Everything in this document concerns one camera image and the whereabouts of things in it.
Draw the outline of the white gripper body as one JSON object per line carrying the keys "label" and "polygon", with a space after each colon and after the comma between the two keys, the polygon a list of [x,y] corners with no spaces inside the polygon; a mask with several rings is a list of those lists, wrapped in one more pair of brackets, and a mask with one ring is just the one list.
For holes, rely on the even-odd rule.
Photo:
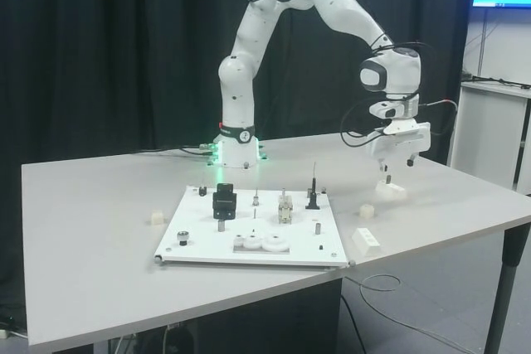
{"label": "white gripper body", "polygon": [[415,158],[431,147],[431,124],[415,121],[399,122],[394,128],[393,121],[386,128],[379,128],[370,133],[370,157],[376,160],[389,158]]}

